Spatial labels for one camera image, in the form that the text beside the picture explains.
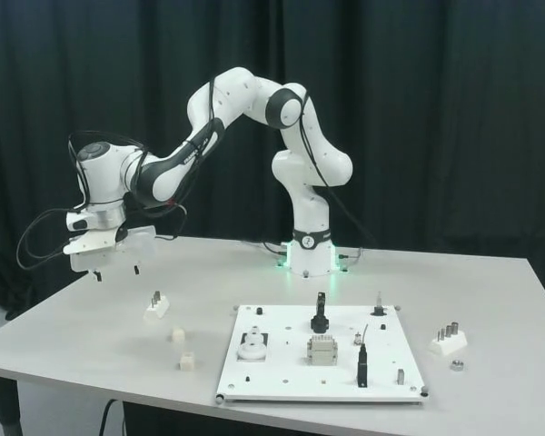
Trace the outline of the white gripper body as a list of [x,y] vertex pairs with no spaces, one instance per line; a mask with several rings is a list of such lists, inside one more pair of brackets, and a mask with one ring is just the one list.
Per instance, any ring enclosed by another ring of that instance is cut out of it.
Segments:
[[155,228],[150,226],[89,230],[70,239],[70,266],[76,272],[100,271],[126,264],[134,266],[155,252]]

